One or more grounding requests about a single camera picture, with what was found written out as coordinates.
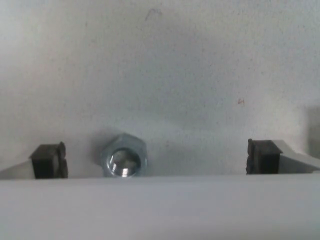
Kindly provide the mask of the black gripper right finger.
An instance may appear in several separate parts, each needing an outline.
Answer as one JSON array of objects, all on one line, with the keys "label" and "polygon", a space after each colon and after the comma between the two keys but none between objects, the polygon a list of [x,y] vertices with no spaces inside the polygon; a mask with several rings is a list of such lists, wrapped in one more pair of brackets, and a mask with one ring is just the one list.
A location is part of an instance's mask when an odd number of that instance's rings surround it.
[{"label": "black gripper right finger", "polygon": [[295,152],[283,140],[248,139],[248,175],[310,174],[320,172],[320,160]]}]

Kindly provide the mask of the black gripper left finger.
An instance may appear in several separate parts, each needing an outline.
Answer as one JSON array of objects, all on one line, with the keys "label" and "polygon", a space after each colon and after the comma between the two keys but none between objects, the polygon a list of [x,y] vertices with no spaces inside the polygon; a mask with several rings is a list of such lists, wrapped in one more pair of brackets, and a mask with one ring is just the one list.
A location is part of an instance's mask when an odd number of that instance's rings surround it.
[{"label": "black gripper left finger", "polygon": [[1,179],[67,179],[66,145],[40,144],[28,160],[0,171]]}]

